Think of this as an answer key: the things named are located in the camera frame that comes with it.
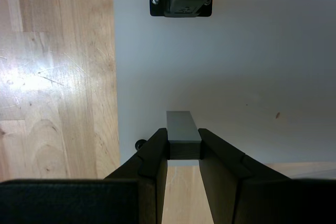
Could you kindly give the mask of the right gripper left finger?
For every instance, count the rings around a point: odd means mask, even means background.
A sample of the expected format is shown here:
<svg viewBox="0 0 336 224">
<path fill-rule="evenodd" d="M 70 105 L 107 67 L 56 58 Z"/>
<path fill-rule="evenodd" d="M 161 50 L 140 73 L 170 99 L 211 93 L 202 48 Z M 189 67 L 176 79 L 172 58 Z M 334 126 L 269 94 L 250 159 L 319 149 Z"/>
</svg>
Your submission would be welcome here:
<svg viewBox="0 0 336 224">
<path fill-rule="evenodd" d="M 16 179 L 1 183 L 1 223 L 160 223 L 167 130 L 157 130 L 104 179 Z"/>
</svg>

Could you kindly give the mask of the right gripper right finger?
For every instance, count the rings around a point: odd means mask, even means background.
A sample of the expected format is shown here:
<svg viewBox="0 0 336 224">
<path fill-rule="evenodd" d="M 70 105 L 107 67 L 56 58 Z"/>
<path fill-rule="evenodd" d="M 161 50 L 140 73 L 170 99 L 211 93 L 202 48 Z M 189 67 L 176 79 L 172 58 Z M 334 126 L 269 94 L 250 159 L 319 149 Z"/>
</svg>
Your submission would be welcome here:
<svg viewBox="0 0 336 224">
<path fill-rule="evenodd" d="M 214 223 L 335 223 L 335 180 L 291 179 L 207 129 L 199 134 Z"/>
</svg>

